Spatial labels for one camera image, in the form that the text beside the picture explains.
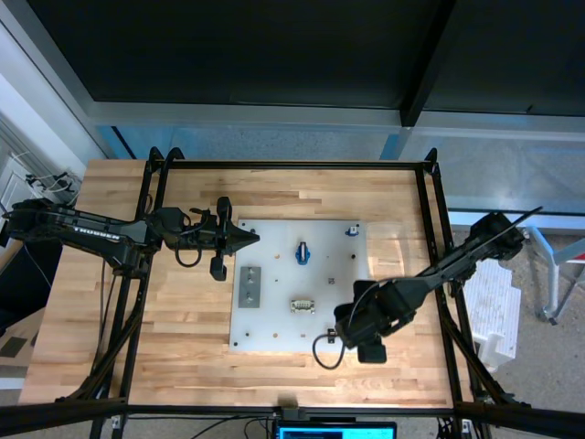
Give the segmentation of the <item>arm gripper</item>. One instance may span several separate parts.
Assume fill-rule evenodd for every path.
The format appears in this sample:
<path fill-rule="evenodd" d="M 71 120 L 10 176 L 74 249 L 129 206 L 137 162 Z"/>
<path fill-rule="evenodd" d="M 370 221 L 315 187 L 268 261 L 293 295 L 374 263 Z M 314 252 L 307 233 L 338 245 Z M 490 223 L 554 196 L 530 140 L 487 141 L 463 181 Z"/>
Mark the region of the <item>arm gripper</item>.
<path fill-rule="evenodd" d="M 357 349 L 357 359 L 362 364 L 384 364 L 386 348 L 381 341 L 380 330 L 385 317 L 375 305 L 359 307 L 352 304 L 335 308 L 335 330 L 347 349 Z"/>
<path fill-rule="evenodd" d="M 260 240 L 253 231 L 244 230 L 231 222 L 232 205 L 228 197 L 220 197 L 216 205 L 216 213 L 206 209 L 201 214 L 201 227 L 198 233 L 198 244 L 202 251 L 213 251 L 209 272 L 215 281 L 227 279 L 226 256 L 242 250 Z M 230 231 L 234 239 L 230 246 Z"/>

